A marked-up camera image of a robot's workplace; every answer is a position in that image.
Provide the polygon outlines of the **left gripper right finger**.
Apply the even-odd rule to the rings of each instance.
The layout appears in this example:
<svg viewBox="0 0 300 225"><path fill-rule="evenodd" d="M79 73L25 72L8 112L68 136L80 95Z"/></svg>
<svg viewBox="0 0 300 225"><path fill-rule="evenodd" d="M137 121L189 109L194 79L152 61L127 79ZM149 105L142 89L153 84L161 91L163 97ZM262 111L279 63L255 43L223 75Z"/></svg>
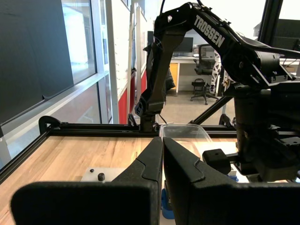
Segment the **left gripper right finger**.
<svg viewBox="0 0 300 225"><path fill-rule="evenodd" d="M164 172L178 225L297 225L296 183L237 183L169 137Z"/></svg>

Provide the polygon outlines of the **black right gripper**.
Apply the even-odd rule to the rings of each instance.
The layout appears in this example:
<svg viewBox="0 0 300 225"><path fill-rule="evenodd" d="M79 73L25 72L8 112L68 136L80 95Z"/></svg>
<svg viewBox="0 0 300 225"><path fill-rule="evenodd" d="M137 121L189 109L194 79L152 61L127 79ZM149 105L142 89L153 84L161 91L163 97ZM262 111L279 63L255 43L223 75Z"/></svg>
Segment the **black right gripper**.
<svg viewBox="0 0 300 225"><path fill-rule="evenodd" d="M215 170L227 175L234 165L249 180L275 182L293 180L300 170L300 138L281 138L278 132L237 133L236 153L222 149L206 150L202 159Z"/></svg>

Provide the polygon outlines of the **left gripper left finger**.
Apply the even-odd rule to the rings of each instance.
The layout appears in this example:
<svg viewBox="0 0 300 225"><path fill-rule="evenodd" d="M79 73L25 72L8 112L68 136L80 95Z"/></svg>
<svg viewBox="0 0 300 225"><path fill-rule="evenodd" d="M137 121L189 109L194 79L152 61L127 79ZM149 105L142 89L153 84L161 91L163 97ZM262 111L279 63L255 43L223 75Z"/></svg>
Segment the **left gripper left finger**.
<svg viewBox="0 0 300 225"><path fill-rule="evenodd" d="M157 225L163 143L155 137L110 182L34 182L18 189L11 211L18 225Z"/></svg>

